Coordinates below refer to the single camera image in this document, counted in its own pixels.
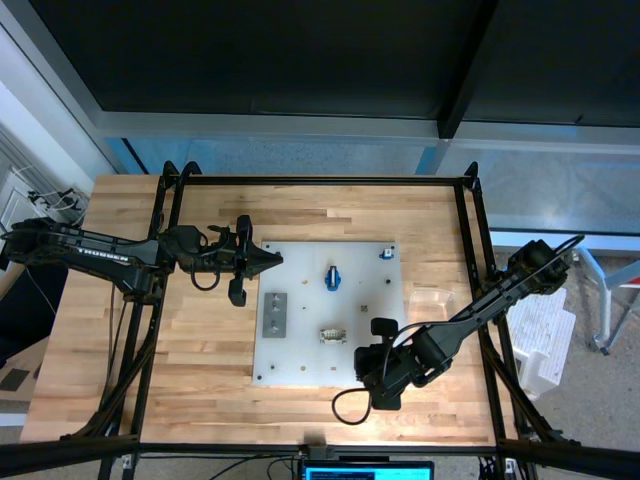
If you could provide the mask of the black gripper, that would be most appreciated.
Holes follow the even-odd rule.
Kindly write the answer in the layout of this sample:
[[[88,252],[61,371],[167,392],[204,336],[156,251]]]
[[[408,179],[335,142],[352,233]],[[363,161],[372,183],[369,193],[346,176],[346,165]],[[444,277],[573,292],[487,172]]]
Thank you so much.
[[[230,227],[216,225],[209,225],[208,229],[218,233],[219,237],[206,249],[205,265],[216,274],[217,279],[220,279],[221,273],[233,275],[229,282],[228,298],[233,306],[244,307],[247,296],[243,288],[244,279],[248,276],[253,279],[262,272],[281,265],[283,258],[279,253],[264,250],[251,242],[253,226],[248,215],[238,217],[234,232]],[[249,258],[260,262],[252,263],[248,274]]]
[[[355,349],[356,380],[365,383],[367,377],[373,409],[398,411],[401,408],[401,395],[416,373],[416,363],[409,347],[396,345],[403,333],[396,320],[374,318],[371,321],[371,333],[381,340],[377,344]]]

